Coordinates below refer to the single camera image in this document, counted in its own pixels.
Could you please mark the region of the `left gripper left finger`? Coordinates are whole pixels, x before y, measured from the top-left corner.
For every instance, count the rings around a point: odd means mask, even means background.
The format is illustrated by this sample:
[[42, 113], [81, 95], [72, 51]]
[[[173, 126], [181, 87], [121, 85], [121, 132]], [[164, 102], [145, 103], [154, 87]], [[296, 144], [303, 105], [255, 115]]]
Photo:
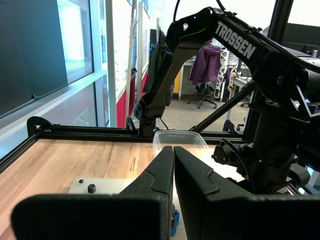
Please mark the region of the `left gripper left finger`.
[[168, 240], [174, 151], [164, 147], [118, 194], [38, 194], [11, 213], [18, 240]]

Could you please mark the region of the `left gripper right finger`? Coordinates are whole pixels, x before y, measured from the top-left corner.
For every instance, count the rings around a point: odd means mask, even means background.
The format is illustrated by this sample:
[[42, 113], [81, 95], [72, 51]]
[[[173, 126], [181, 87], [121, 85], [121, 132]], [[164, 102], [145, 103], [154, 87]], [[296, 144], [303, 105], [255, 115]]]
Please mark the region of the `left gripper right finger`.
[[318, 196], [254, 195], [176, 146], [174, 178], [189, 240], [317, 240]]

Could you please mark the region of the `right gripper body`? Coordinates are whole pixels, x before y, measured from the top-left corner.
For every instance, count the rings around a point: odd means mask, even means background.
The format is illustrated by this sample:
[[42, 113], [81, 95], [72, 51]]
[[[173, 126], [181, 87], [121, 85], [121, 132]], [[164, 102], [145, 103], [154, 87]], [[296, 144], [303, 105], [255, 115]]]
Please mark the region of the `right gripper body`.
[[211, 158], [218, 164], [236, 168], [243, 180], [227, 179], [252, 194], [275, 194], [290, 185], [301, 188], [311, 178], [285, 147], [258, 149], [253, 143], [237, 144], [222, 139]]

